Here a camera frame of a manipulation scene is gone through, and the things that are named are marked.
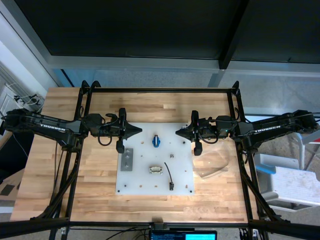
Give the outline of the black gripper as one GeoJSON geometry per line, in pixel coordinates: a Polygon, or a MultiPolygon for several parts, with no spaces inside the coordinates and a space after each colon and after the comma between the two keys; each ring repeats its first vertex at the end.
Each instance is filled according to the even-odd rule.
{"type": "Polygon", "coordinates": [[[211,116],[208,119],[199,118],[199,112],[193,110],[191,113],[191,124],[182,126],[175,131],[175,134],[191,143],[195,142],[195,147],[193,149],[194,155],[200,156],[203,152],[201,141],[209,145],[213,145],[217,142],[217,131],[215,127],[210,124],[213,122],[214,120],[211,116]]]}
{"type": "Polygon", "coordinates": [[[118,116],[114,113],[107,113],[106,117],[110,118],[110,121],[103,123],[100,127],[100,136],[110,138],[108,143],[100,143],[101,146],[107,147],[112,143],[113,137],[118,137],[116,141],[116,151],[119,154],[125,152],[123,140],[137,135],[142,132],[140,127],[134,126],[127,122],[127,112],[125,108],[120,108],[118,116]]]}

